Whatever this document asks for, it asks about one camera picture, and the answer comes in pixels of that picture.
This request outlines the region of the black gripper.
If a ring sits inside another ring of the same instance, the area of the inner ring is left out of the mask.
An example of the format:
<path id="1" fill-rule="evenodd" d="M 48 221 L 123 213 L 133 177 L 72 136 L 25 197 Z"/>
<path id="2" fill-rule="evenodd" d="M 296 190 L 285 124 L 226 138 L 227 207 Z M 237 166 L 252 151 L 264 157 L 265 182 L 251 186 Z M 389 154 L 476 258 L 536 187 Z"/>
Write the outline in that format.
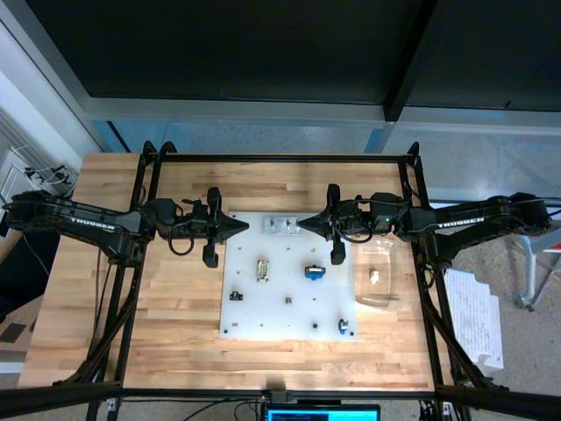
<path id="1" fill-rule="evenodd" d="M 343 240 L 362 245 L 370 240 L 370 226 L 366 223 L 364 212 L 359 208 L 362 197 L 341 200 L 340 188 L 330 184 L 327 190 L 328 240 L 333 242 L 330 252 L 332 265 L 341 265 L 346 257 Z M 325 239 L 325 225 L 322 225 L 324 212 L 309 215 L 298 221 L 300 229 L 312 232 Z"/>
<path id="2" fill-rule="evenodd" d="M 202 248 L 202 261 L 206 267 L 218 266 L 216 243 L 222 242 L 220 231 L 220 218 L 222 213 L 222 196 L 218 188 L 210 188 L 207 192 L 207 203 L 195 200 L 192 203 L 191 215 L 188 218 L 188 238 L 191 242 L 196 239 L 205 239 L 206 245 Z M 227 230 L 227 239 L 249 229 L 249 222 L 243 212 L 232 211 L 228 217 L 231 224 L 235 225 Z"/>

